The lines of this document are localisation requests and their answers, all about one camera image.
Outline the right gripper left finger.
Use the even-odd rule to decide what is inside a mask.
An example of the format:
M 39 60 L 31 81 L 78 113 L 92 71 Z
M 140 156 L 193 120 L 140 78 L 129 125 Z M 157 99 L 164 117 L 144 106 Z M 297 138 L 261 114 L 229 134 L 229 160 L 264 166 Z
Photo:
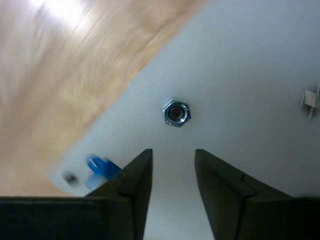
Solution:
M 88 194 L 99 198 L 101 222 L 92 240 L 142 240 L 153 181 L 153 150 L 145 149 L 116 176 Z

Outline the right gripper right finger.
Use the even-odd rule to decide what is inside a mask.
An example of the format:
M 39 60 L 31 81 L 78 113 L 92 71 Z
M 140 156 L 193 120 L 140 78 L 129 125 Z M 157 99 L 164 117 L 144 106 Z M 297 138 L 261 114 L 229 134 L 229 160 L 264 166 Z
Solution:
M 204 149 L 195 151 L 199 192 L 216 240 L 288 240 L 289 200 Z

